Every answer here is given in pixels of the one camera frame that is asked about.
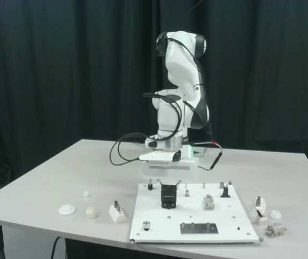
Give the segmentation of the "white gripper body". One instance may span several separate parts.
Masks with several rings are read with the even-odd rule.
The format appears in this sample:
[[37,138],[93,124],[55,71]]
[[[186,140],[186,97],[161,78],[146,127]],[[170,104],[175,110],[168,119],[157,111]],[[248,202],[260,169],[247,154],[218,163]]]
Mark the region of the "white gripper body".
[[144,162],[142,175],[156,180],[191,180],[198,175],[198,161],[182,159],[178,162]]

